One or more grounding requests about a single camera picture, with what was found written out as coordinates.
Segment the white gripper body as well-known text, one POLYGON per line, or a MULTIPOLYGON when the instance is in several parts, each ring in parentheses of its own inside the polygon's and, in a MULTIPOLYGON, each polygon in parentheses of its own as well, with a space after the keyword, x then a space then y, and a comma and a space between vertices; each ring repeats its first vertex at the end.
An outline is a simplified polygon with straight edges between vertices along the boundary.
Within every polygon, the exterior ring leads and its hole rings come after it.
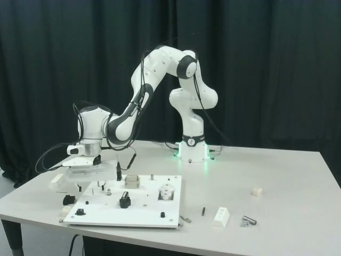
POLYGON ((113 169, 104 165, 85 168, 69 167, 66 170, 66 181, 71 183, 107 181, 113 179, 113 169))

